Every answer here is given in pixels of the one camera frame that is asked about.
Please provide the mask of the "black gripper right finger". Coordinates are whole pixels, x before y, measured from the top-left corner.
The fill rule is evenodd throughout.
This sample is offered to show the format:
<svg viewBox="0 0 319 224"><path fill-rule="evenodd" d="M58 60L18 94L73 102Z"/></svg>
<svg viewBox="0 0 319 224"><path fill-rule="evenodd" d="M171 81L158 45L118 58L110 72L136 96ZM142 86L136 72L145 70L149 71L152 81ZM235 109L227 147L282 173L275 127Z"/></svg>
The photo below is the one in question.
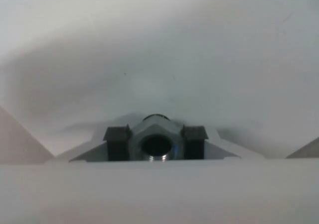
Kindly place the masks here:
<svg viewBox="0 0 319 224"><path fill-rule="evenodd" d="M240 158L240 156L208 141L204 126L183 126L185 160L223 160L225 158Z"/></svg>

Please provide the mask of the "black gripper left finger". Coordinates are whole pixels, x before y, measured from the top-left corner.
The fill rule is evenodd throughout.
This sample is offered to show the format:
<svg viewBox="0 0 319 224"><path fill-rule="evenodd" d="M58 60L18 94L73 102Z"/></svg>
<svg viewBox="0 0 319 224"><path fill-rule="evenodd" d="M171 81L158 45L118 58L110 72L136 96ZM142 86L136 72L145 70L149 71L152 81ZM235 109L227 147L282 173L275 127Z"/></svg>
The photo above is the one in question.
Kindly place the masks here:
<svg viewBox="0 0 319 224"><path fill-rule="evenodd" d="M130 161L129 140L129 125L108 127L102 144L72 158L70 162L80 160L86 162Z"/></svg>

